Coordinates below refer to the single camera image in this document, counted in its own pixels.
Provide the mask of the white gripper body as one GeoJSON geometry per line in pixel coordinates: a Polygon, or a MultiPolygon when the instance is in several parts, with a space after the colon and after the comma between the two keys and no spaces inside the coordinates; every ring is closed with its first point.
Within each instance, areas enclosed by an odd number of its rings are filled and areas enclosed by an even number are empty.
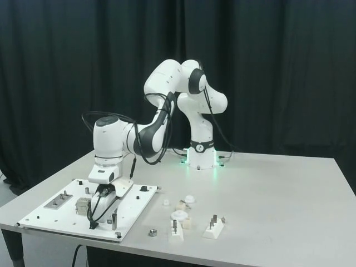
{"type": "Polygon", "coordinates": [[[117,201],[115,191],[102,196],[96,191],[91,199],[90,223],[106,224],[118,207],[117,201]]]}

